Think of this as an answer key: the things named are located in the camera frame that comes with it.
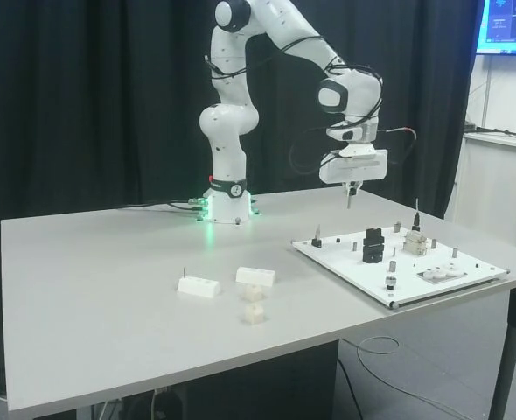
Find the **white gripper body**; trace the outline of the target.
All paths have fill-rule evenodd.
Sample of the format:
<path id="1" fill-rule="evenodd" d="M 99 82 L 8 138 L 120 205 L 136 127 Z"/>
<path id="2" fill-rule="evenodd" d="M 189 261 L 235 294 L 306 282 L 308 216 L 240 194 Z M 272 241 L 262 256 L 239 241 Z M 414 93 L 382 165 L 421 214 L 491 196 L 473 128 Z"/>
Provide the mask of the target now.
<path id="1" fill-rule="evenodd" d="M 375 150 L 371 157 L 342 157 L 338 152 L 323 158 L 319 178 L 325 184 L 362 183 L 384 179 L 387 175 L 387 150 Z"/>

